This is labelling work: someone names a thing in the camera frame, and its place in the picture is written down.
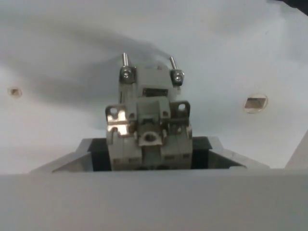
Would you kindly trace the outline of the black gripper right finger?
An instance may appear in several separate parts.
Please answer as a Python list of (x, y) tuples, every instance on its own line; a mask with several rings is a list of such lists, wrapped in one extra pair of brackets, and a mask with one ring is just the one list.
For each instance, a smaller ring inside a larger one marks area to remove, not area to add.
[(208, 137), (193, 137), (192, 139), (192, 169), (230, 169), (244, 167), (234, 160), (213, 152)]

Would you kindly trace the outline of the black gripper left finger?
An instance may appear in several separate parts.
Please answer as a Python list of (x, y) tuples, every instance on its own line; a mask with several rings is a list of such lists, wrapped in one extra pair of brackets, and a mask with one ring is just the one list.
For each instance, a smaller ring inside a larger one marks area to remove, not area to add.
[(110, 171), (105, 138), (83, 139), (77, 149), (54, 162), (52, 172)]

